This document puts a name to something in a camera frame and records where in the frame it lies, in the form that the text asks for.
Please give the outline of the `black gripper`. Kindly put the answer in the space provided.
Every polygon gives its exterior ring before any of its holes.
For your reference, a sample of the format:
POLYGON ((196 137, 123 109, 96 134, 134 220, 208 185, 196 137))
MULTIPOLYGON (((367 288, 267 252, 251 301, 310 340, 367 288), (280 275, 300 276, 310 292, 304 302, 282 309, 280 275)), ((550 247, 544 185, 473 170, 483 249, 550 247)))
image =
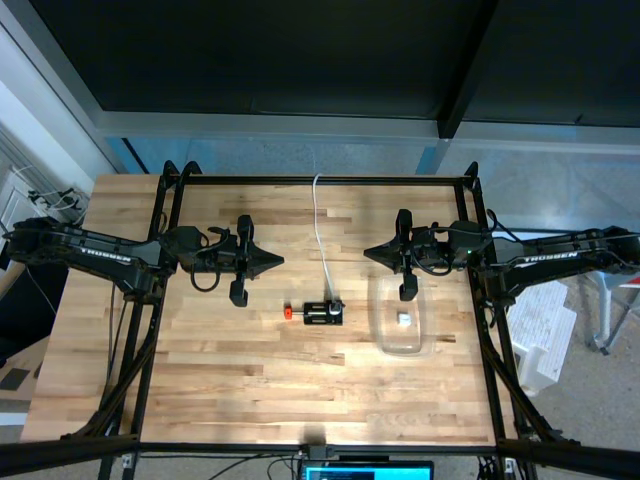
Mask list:
POLYGON ((398 236, 364 250, 366 258, 394 273, 402 273, 403 280, 399 287, 401 301, 412 301, 418 293, 418 278, 413 273, 414 269, 436 277, 446 276, 452 271, 450 254, 445 243, 436 239, 437 233, 443 233, 437 223, 430 227, 414 228, 412 213, 400 209, 397 215, 398 236))
POLYGON ((230 284, 229 298, 234 306, 246 307, 248 292, 245 289, 247 277, 255 279, 262 273, 284 263, 282 256, 258 247, 253 241, 254 224, 249 215, 241 215, 237 222, 237 234, 229 229, 209 227, 210 233, 219 236, 216 243, 207 243, 196 252, 190 267, 191 285, 199 292, 208 293, 217 288, 223 273, 232 273, 235 279, 230 284), (197 284, 197 273, 214 273, 215 281, 208 288, 197 284))

